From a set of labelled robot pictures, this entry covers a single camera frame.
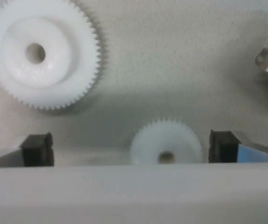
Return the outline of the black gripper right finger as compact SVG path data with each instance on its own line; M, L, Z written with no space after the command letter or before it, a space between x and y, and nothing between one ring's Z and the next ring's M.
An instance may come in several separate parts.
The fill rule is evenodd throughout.
M239 131L211 130L208 162L268 162L268 146L253 142L244 133Z

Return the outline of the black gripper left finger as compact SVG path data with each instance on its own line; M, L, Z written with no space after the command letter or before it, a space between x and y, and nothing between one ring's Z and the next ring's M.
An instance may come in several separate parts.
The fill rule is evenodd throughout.
M53 167L53 136L29 134L20 138L18 144L0 150L0 167Z

